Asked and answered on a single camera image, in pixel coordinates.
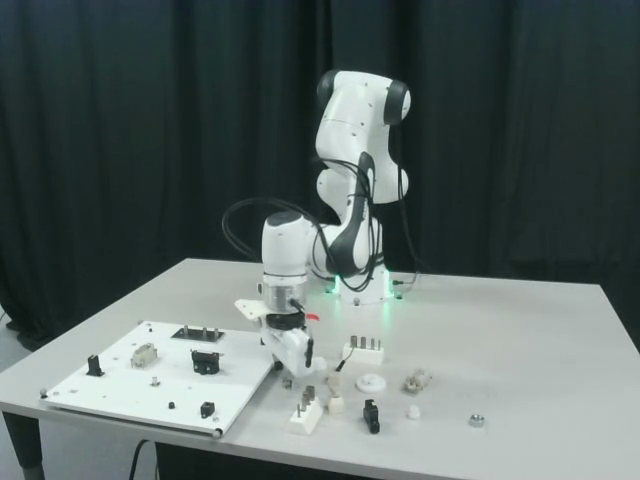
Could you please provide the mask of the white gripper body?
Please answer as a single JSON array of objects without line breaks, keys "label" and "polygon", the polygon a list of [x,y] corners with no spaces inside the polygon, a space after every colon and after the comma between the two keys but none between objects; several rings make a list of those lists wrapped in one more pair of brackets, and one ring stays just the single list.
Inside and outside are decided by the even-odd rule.
[{"label": "white gripper body", "polygon": [[302,328],[277,330],[263,326],[261,340],[293,377],[304,378],[317,371],[314,339]]}]

